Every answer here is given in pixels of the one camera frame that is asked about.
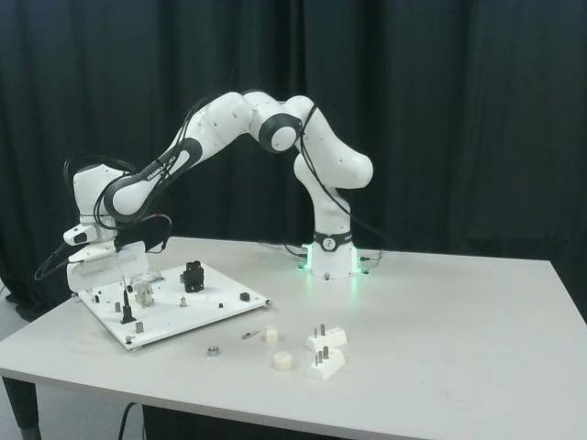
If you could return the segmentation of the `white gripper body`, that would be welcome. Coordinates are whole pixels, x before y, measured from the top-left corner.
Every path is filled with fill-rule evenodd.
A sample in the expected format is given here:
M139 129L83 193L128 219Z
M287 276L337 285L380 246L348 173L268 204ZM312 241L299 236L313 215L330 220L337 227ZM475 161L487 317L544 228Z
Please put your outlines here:
M107 257L70 263L66 274L70 290L81 292L121 281L122 278L131 278L148 270L144 247L124 247Z

